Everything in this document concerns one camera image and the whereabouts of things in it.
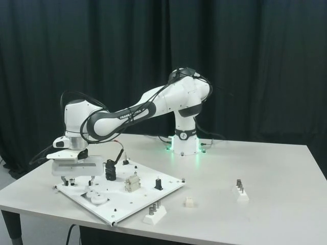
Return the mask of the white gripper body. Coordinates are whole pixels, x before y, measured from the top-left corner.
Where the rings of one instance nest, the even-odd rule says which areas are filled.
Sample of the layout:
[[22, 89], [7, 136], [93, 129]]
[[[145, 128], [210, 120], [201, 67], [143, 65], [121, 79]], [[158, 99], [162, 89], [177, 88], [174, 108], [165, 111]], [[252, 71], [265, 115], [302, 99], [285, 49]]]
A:
[[53, 176], [100, 176], [103, 174], [103, 158], [88, 156], [77, 160], [54, 160]]

